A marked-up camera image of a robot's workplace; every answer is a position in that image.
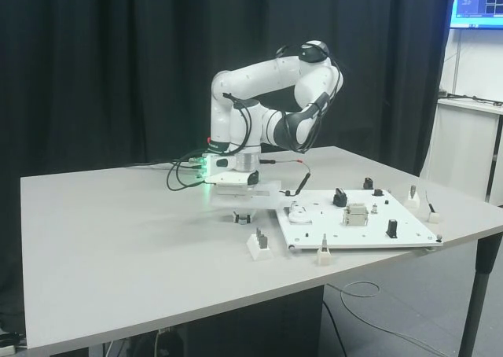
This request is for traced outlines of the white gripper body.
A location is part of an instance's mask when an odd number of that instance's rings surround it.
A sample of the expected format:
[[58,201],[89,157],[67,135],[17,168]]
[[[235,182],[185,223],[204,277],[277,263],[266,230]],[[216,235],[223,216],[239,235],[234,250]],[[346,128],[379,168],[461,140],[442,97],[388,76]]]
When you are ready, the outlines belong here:
[[274,210],[281,203],[281,181],[266,180],[252,186],[216,185],[211,188],[211,204],[238,213]]

